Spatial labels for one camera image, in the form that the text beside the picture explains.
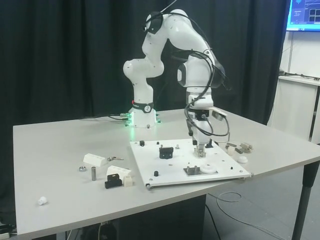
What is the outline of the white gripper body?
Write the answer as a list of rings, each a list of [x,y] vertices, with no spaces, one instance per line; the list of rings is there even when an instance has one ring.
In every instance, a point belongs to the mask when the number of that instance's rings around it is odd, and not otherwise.
[[[192,139],[197,142],[196,143],[197,146],[200,146],[200,145],[204,146],[210,142],[213,129],[208,119],[203,119],[203,120],[194,119],[192,130],[193,130]]]

